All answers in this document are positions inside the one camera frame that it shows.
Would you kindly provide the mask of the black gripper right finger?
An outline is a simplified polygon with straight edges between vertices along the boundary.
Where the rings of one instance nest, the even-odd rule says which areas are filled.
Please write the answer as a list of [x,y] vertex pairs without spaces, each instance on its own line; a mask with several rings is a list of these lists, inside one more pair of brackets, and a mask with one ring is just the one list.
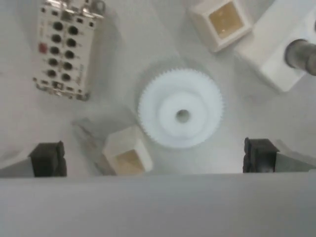
[[313,172],[316,159],[291,150],[281,140],[250,139],[244,141],[243,173]]

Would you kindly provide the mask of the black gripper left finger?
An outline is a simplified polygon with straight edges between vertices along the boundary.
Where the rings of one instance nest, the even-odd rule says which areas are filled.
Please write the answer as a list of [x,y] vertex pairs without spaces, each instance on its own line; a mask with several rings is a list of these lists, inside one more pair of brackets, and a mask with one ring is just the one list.
[[36,143],[5,151],[0,156],[1,178],[66,177],[64,143]]

